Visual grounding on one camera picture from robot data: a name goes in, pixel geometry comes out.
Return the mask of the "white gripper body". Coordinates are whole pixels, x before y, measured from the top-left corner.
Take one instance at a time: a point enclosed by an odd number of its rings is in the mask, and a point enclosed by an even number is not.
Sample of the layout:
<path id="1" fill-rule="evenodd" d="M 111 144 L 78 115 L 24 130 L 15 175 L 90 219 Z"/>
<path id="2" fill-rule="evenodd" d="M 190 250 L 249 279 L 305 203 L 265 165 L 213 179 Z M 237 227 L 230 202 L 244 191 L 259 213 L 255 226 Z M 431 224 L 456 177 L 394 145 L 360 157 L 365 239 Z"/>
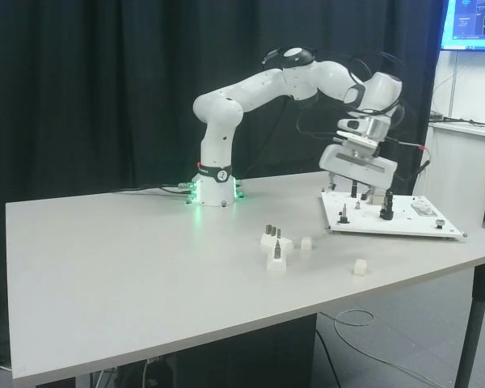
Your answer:
<path id="1" fill-rule="evenodd" d="M 329 145 L 318 165 L 321 169 L 372 188 L 390 188 L 398 163 L 378 155 L 379 144 L 350 141 Z"/>

